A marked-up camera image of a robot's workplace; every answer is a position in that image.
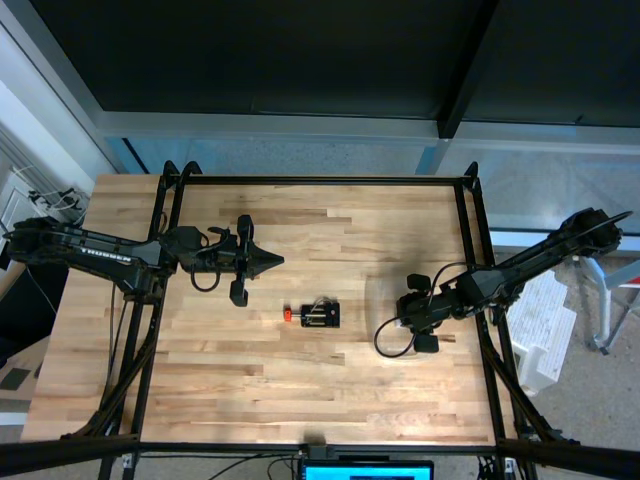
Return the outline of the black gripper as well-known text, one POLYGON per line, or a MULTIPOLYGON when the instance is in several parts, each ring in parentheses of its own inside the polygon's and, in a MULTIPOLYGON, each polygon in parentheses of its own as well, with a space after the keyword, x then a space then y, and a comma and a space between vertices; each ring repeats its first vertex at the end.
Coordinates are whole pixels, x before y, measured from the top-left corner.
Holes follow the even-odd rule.
POLYGON ((410 292, 397 301, 397 314, 403 327, 413 335, 416 353, 437 353, 439 341, 434 331, 451 314, 450 299, 432 292, 431 279, 421 274, 407 276, 410 292))
MULTIPOLYGON (((241 215, 237 220, 237 233, 229 229, 221 230, 219 241, 214 248, 215 269, 217 279, 222 274, 233 274, 235 279, 230 284, 229 297, 236 307, 246 307, 248 292, 245 281, 249 276, 249 247, 253 241, 254 224, 249 215, 241 215)), ((251 245, 251 255, 256 259, 251 264, 251 275, 258 276, 263 272, 284 263, 283 257, 251 245)))

